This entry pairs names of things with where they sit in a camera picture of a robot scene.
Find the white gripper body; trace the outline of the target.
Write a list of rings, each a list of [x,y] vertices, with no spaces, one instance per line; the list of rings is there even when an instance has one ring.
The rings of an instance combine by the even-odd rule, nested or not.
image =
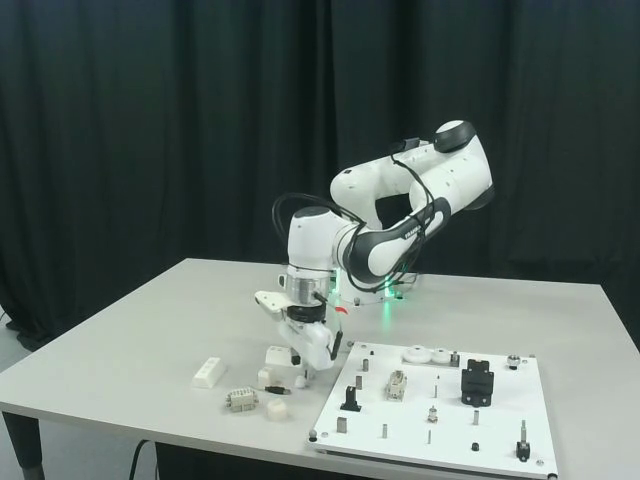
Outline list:
[[[303,363],[317,371],[333,367],[331,352],[334,335],[321,322],[301,323],[284,320],[278,323],[277,330],[285,342],[298,353]]]

